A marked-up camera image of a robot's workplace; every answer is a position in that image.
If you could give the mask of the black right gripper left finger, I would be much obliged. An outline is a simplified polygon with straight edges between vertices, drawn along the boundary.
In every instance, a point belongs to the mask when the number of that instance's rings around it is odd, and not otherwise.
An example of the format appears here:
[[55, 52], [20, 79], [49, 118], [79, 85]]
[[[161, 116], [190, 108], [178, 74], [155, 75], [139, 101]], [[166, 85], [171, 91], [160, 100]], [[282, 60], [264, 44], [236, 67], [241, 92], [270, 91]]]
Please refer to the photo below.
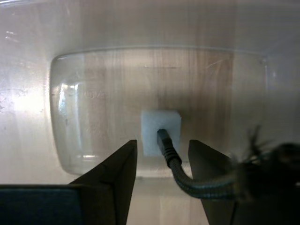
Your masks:
[[3, 225], [124, 225], [137, 166], [131, 140], [69, 184], [0, 187]]

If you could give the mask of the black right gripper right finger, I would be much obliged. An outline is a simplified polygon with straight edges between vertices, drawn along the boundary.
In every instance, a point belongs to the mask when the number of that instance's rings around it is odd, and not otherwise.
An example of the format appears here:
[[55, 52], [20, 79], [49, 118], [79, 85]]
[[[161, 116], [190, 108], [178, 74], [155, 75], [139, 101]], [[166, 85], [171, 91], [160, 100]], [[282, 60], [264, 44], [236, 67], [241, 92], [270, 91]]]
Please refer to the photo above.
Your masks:
[[243, 196], [202, 200], [211, 225], [298, 225], [300, 223], [300, 146], [284, 143], [260, 159], [234, 165], [229, 157], [198, 141], [189, 144], [195, 180], [239, 171]]

